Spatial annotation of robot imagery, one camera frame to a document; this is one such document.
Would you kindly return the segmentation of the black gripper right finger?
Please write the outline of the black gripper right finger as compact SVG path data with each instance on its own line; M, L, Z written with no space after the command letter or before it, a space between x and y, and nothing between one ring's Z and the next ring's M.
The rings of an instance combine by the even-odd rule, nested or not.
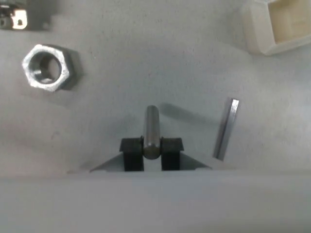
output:
M211 167L186 155L182 138L164 138L161 140L161 167L162 171L182 171L208 169Z

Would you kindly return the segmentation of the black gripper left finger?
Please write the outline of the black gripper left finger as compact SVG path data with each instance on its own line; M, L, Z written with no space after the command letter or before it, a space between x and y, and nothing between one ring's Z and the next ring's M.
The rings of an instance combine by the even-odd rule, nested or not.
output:
M119 154L112 159L94 167L90 172L136 172L144 171L143 137L123 138Z

